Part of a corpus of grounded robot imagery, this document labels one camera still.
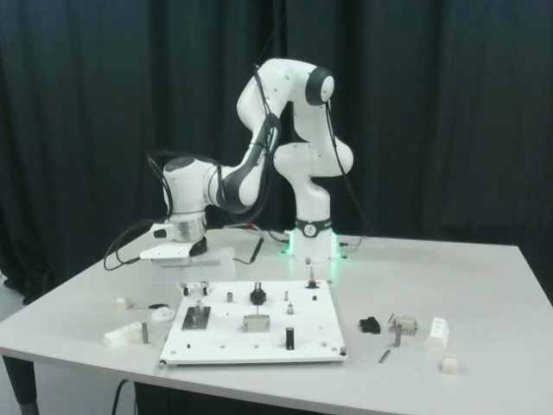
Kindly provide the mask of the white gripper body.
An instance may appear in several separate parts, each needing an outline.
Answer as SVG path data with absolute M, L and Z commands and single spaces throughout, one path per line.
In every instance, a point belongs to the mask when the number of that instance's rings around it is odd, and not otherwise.
M 150 262 L 163 280 L 234 280 L 236 266 L 231 247 L 208 249 L 195 257 L 158 258 Z

